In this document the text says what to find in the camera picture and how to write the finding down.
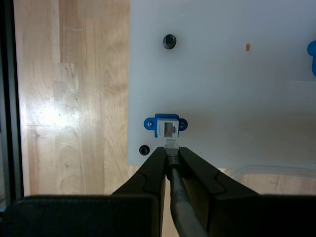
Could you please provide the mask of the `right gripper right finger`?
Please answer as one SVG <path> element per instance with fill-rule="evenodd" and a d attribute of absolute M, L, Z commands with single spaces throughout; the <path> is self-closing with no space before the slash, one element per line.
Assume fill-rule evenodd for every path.
<path fill-rule="evenodd" d="M 181 147 L 184 184 L 198 220 L 210 237 L 249 237 L 260 219 L 259 194 L 232 179 L 190 149 Z"/>

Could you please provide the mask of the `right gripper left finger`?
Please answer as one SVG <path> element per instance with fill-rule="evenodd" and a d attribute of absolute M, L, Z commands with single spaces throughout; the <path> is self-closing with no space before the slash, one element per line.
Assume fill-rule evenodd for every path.
<path fill-rule="evenodd" d="M 125 197 L 119 237 L 160 237 L 165 195 L 166 151 L 156 148 L 135 174 L 112 193 Z"/>

